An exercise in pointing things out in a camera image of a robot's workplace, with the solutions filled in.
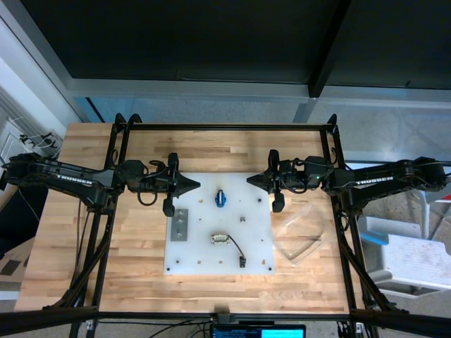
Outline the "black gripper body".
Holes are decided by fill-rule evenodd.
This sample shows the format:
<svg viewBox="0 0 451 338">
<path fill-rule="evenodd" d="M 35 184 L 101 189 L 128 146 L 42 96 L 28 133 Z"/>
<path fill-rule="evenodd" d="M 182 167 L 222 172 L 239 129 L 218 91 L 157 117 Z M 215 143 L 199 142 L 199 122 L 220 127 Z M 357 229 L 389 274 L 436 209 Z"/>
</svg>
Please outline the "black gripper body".
<svg viewBox="0 0 451 338">
<path fill-rule="evenodd" d="M 176 195 L 178 184 L 178 155 L 170 153 L 167 164 L 160 160 L 150 160 L 149 164 L 155 167 L 155 171 L 147 175 L 146 189 L 155 195 L 155 201 L 158 194 L 166 194 L 166 198 L 163 200 L 163 213 L 165 216 L 174 216 L 173 197 Z"/>
<path fill-rule="evenodd" d="M 304 173 L 296 169 L 303 165 L 303 161 L 295 158 L 294 160 L 280 160 L 279 152 L 271 149 L 268 155 L 268 169 L 270 170 L 270 194 L 274 195 L 272 202 L 272 211 L 280 213 L 285 207 L 285 197 L 281 192 L 283 189 L 293 194 L 305 193 Z"/>
</svg>

